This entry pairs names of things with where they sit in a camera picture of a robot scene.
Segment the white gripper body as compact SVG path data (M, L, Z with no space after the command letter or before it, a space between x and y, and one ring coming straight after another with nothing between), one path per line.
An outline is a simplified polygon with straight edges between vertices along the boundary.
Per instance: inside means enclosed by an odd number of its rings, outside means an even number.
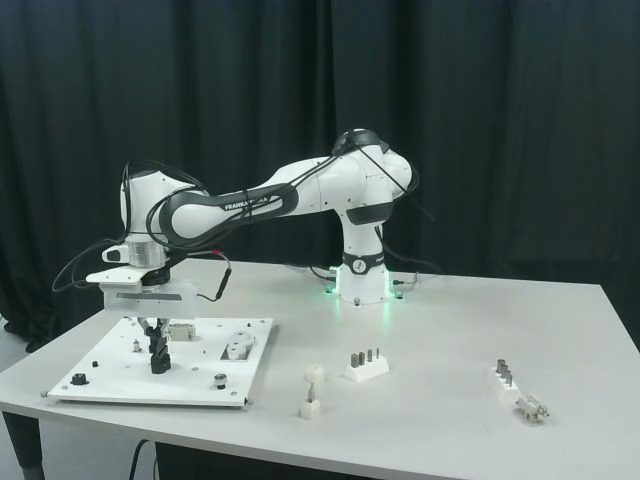
M195 318L195 283L171 280L162 285L104 285L104 309L139 318Z

